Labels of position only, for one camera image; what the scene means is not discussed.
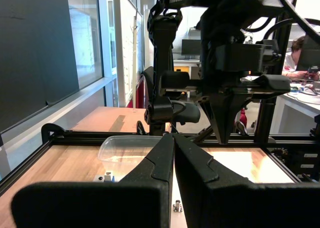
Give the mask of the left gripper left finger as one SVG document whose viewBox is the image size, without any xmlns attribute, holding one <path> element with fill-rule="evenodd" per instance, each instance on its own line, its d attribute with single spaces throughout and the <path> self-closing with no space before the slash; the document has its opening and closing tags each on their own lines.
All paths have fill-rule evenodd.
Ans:
<svg viewBox="0 0 320 228">
<path fill-rule="evenodd" d="M 163 136 L 119 182 L 38 182 L 11 201 L 17 227 L 169 227 L 174 139 Z"/>
</svg>

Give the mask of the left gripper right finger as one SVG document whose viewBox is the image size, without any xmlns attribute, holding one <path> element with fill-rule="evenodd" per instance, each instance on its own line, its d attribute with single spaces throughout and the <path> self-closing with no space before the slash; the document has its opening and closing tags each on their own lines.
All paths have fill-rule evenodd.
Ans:
<svg viewBox="0 0 320 228">
<path fill-rule="evenodd" d="M 174 140 L 188 227 L 319 227 L 317 183 L 253 183 L 184 136 Z"/>
</svg>

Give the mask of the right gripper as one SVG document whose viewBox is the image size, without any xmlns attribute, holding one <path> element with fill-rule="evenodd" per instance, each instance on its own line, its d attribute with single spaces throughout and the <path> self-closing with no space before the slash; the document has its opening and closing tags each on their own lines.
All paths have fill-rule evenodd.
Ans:
<svg viewBox="0 0 320 228">
<path fill-rule="evenodd" d="M 159 80 L 160 96 L 168 92 L 184 91 L 196 91 L 201 97 L 210 95 L 210 123 L 219 144 L 228 143 L 238 120 L 237 115 L 246 105 L 248 95 L 253 99 L 269 99 L 290 90 L 289 78 L 282 75 L 260 75 L 247 79 L 225 72 L 207 79 L 191 79 L 186 72 L 167 71 Z"/>
</svg>

